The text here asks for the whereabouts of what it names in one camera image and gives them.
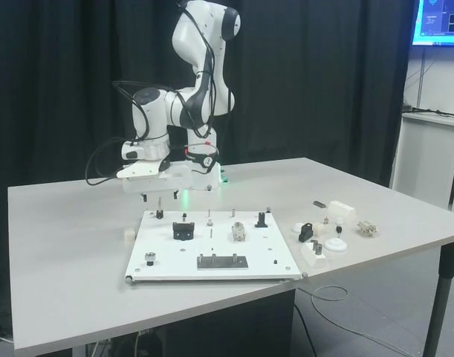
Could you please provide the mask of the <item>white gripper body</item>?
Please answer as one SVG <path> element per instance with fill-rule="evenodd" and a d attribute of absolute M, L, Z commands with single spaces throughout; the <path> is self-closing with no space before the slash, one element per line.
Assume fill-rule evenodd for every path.
<path fill-rule="evenodd" d="M 187 164 L 175 162 L 159 170 L 160 162 L 135 162 L 121 170 L 123 189 L 127 193 L 148 194 L 154 191 L 176 191 L 193 185 Z"/>

